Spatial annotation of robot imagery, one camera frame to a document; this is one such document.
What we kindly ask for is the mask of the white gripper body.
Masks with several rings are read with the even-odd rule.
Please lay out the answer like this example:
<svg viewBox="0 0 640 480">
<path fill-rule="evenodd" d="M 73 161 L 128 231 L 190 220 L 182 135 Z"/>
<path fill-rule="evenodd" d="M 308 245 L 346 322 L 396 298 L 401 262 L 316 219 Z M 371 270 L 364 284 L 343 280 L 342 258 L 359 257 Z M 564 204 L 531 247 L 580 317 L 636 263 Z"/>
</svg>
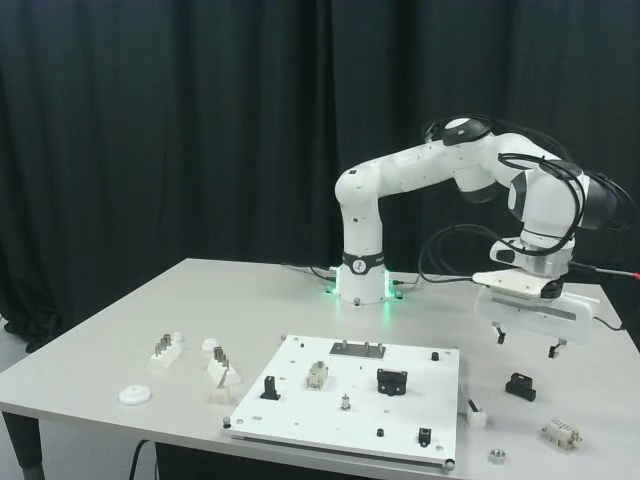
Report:
<svg viewBox="0 0 640 480">
<path fill-rule="evenodd" d="M 589 340 L 600 301 L 569 292 L 556 299 L 526 299 L 483 287 L 475 313 L 504 330 L 521 329 L 562 341 L 584 344 Z"/>
</svg>

